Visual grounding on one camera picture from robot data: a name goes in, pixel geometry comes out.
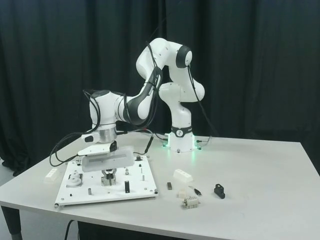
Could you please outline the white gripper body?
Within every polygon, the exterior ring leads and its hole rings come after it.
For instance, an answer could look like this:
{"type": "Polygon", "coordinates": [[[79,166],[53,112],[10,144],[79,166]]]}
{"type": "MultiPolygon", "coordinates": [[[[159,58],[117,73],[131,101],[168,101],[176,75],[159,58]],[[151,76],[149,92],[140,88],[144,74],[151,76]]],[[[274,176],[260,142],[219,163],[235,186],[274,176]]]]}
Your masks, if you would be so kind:
{"type": "Polygon", "coordinates": [[[133,151],[132,146],[122,146],[112,152],[87,154],[82,159],[82,171],[94,172],[130,167],[135,161],[133,151]]]}

